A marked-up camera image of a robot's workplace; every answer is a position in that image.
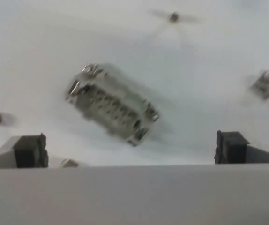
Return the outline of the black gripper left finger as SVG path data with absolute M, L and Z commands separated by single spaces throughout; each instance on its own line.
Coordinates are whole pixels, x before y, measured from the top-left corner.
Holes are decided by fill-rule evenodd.
M 0 147 L 0 168 L 47 168 L 46 136 L 13 136 Z

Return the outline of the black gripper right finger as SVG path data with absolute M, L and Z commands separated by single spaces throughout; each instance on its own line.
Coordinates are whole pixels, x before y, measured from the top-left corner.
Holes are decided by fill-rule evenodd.
M 269 151 L 254 147 L 238 131 L 218 130 L 215 164 L 269 164 Z

